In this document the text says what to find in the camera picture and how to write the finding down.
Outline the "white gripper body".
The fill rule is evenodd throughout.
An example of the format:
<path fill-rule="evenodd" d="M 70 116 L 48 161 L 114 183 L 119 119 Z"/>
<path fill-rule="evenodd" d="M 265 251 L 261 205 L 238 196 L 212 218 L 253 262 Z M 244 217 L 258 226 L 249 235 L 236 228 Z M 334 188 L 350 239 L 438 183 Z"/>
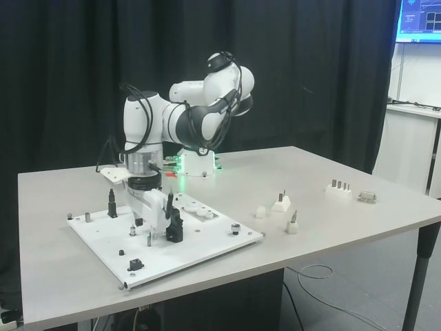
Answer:
<path fill-rule="evenodd" d="M 148 228 L 154 232 L 166 230 L 166 195 L 160 190 L 141 191 L 128 188 L 125 200 L 135 216 L 147 222 Z"/>

